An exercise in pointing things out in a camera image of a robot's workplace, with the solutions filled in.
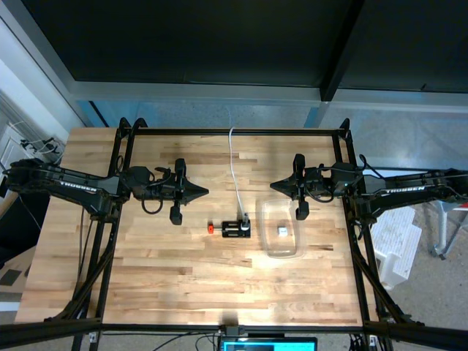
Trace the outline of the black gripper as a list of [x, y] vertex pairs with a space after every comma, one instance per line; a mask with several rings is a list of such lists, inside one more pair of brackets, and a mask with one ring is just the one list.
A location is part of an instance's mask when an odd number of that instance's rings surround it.
[[299, 221], [305, 220], [309, 215], [309, 203], [306, 201], [306, 197], [310, 197], [318, 203], [333, 201], [333, 192], [325, 183], [321, 171], [316, 167], [306, 168], [306, 160], [303, 154], [295, 155], [293, 174], [271, 183], [270, 188], [291, 200], [298, 201], [295, 218]]
[[170, 221], [174, 225], [182, 224], [181, 204], [184, 196], [184, 204], [189, 204], [193, 200], [209, 194], [208, 189], [193, 184], [186, 176], [185, 160], [179, 158], [175, 161], [175, 169], [156, 167], [155, 171], [162, 174], [162, 177], [153, 180], [148, 186], [150, 199], [158, 200], [159, 207], [155, 211], [149, 211], [150, 215], [158, 214], [164, 205], [164, 201], [173, 201], [170, 208]]

